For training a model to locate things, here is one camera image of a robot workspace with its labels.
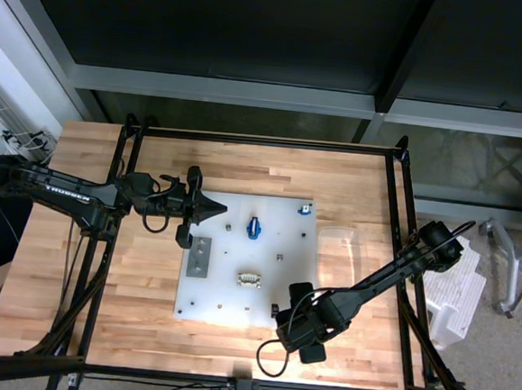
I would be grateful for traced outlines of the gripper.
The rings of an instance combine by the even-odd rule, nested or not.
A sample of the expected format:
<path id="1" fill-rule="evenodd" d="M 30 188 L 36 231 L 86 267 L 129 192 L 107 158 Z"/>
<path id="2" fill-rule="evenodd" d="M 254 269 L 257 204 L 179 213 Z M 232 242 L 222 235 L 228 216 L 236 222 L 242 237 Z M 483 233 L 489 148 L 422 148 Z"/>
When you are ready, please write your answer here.
<path id="1" fill-rule="evenodd" d="M 297 350 L 303 365 L 325 362 L 325 346 L 316 341 L 314 326 L 307 316 L 316 290 L 312 283 L 290 286 L 291 310 L 278 313 L 277 335 L 284 349 Z"/>
<path id="2" fill-rule="evenodd" d="M 166 223 L 170 218 L 179 218 L 182 223 L 176 229 L 176 242 L 182 249 L 190 249 L 193 236 L 191 224 L 199 225 L 205 220 L 227 212 L 227 206 L 216 202 L 201 192 L 203 181 L 200 167 L 190 167 L 186 183 L 178 177 L 160 175 L 160 179 L 169 182 L 169 187 L 158 193 L 156 198 L 157 215 L 163 216 Z"/>

